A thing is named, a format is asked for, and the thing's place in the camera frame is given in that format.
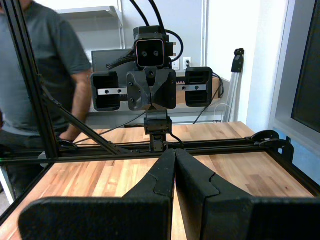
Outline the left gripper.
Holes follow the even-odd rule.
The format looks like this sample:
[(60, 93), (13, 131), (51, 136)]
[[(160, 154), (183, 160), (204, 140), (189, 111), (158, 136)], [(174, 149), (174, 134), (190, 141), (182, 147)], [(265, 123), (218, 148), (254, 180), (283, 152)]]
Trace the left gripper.
[(130, 111), (166, 111), (177, 106), (177, 93), (185, 93), (190, 108), (205, 107), (212, 102), (213, 71), (209, 67), (189, 67), (185, 76), (172, 69), (147, 67), (126, 74), (124, 85), (119, 84), (115, 71), (91, 75), (93, 107), (96, 111), (119, 110), (126, 101)]

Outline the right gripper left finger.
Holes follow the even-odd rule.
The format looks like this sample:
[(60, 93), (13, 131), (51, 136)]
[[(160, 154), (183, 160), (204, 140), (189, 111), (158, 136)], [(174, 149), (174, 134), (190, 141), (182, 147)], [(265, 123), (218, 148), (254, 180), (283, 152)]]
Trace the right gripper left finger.
[(18, 218), (23, 240), (169, 240), (175, 151), (166, 150), (123, 197), (46, 197)]

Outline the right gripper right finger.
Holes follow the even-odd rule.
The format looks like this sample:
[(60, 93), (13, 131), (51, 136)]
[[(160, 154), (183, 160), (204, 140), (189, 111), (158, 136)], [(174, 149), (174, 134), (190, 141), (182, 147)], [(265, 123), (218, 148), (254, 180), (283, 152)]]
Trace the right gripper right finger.
[(176, 189), (189, 240), (314, 240), (319, 198), (255, 197), (185, 150), (176, 155)]

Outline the person's hand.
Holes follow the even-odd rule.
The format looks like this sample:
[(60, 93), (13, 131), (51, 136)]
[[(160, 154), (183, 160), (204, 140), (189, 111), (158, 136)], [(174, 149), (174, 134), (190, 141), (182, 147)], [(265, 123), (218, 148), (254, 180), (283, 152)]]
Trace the person's hand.
[(78, 137), (78, 135), (76, 133), (73, 133), (71, 131), (65, 131), (63, 133), (61, 133), (59, 135), (59, 139), (60, 140), (63, 140), (63, 141), (68, 141), (68, 142), (71, 142), (73, 143), (74, 140)]

